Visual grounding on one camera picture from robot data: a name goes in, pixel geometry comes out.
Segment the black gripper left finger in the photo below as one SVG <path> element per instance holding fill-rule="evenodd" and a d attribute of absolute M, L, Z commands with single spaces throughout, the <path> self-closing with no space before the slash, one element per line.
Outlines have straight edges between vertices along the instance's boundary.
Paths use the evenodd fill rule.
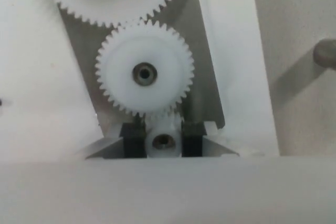
<path fill-rule="evenodd" d="M 105 137 L 85 148 L 85 159 L 146 158 L 145 137 L 143 124 L 115 124 Z"/>

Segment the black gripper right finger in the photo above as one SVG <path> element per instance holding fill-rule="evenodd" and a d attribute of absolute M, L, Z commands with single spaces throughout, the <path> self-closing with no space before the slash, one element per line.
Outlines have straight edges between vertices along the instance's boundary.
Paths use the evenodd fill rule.
<path fill-rule="evenodd" d="M 232 148 L 219 142 L 222 137 L 214 121 L 181 123 L 182 157 L 239 156 Z"/>

